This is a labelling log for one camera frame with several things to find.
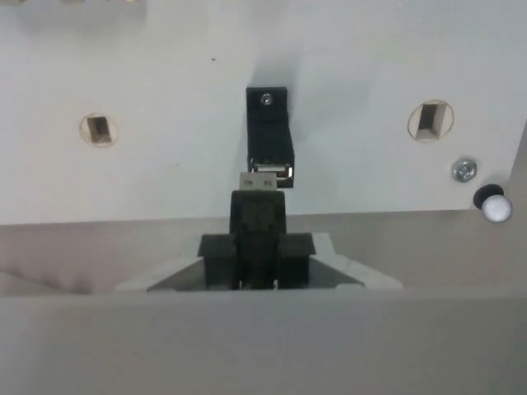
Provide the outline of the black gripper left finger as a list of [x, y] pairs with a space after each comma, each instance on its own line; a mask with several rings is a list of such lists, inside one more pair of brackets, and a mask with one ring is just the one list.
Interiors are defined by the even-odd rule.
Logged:
[[141, 272], [116, 290], [239, 290], [240, 264], [231, 235], [202, 235], [193, 257]]

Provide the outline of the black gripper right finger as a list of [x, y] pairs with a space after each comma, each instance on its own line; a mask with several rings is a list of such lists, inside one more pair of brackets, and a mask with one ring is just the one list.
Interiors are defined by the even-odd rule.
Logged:
[[336, 252], [328, 233], [288, 234], [279, 246], [278, 288], [400, 290], [401, 281]]

